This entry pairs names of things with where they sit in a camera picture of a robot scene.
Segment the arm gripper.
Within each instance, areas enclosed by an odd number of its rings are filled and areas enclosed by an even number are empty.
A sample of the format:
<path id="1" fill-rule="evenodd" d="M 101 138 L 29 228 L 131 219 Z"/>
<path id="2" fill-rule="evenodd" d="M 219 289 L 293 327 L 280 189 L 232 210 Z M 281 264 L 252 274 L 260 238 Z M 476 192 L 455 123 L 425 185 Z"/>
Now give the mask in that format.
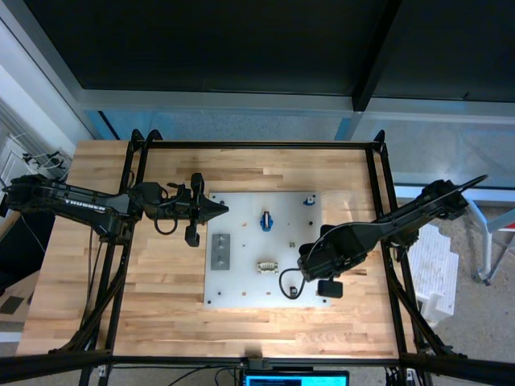
<path id="1" fill-rule="evenodd" d="M 199 246 L 200 235 L 197 232 L 199 222 L 208 221 L 227 213 L 229 208 L 223 203 L 212 201 L 204 193 L 204 179 L 201 173 L 194 173 L 191 177 L 190 187 L 181 186 L 180 198 L 176 203 L 179 220 L 188 220 L 184 239 L 188 246 Z"/>
<path id="2" fill-rule="evenodd" d="M 344 295 L 343 284 L 333 280 L 319 280 L 317 294 L 323 298 L 342 298 Z"/>

